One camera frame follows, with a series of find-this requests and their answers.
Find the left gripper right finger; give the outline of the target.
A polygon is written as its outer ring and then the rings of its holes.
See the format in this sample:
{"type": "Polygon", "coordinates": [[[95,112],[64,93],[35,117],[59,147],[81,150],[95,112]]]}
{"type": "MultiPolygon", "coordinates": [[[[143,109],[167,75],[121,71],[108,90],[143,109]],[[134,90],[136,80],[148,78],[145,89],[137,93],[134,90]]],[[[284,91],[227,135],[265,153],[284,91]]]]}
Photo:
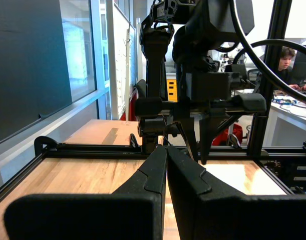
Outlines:
{"type": "Polygon", "coordinates": [[[168,147],[168,186],[183,240],[306,240],[306,195],[246,195],[168,147]]]}

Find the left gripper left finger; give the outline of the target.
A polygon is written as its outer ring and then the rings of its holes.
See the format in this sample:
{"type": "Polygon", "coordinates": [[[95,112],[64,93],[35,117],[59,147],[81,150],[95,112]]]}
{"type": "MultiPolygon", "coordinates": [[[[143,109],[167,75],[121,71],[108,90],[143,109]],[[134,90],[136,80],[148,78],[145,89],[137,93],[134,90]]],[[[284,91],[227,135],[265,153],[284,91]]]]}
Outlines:
{"type": "Polygon", "coordinates": [[[31,194],[4,213],[12,240],[160,240],[167,151],[157,147],[111,194],[31,194]]]}

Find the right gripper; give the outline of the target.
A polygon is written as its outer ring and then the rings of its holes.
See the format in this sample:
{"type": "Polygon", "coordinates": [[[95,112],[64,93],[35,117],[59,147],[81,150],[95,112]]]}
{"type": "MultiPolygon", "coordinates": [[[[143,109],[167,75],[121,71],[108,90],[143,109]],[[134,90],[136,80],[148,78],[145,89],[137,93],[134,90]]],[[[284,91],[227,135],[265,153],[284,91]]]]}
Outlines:
{"type": "MultiPolygon", "coordinates": [[[[230,100],[212,100],[204,102],[186,99],[180,102],[164,101],[158,97],[139,98],[135,102],[135,116],[138,118],[156,118],[176,113],[205,113],[211,109],[222,109],[228,115],[263,113],[267,110],[265,98],[258,93],[236,95],[230,100]]],[[[206,164],[213,140],[222,132],[220,125],[227,115],[207,115],[199,121],[201,163],[206,164]]],[[[188,153],[197,160],[197,142],[194,131],[194,118],[182,118],[177,127],[185,141],[188,153]]]]}

